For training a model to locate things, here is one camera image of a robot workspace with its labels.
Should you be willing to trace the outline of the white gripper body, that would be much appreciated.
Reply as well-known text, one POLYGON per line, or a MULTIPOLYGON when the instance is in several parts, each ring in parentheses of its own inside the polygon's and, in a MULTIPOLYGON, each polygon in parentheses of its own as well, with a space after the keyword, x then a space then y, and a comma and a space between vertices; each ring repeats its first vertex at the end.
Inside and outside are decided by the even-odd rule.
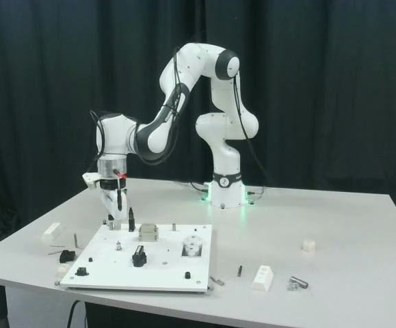
POLYGON ((101 199, 109 215, 114 219, 128 219, 126 189, 101 190, 101 199))

